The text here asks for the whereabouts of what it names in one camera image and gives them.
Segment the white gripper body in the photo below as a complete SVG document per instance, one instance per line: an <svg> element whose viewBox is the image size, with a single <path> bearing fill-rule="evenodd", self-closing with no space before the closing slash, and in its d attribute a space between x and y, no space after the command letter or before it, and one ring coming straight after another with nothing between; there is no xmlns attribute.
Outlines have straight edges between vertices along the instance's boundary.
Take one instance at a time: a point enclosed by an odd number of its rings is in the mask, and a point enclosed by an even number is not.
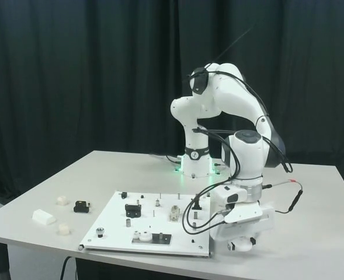
<svg viewBox="0 0 344 280"><path fill-rule="evenodd" d="M239 237L258 237L266 230L274 227L275 211L273 208L263 208L263 214L260 218L240 223L222 224L210 229L210 237L217 241L229 241Z"/></svg>

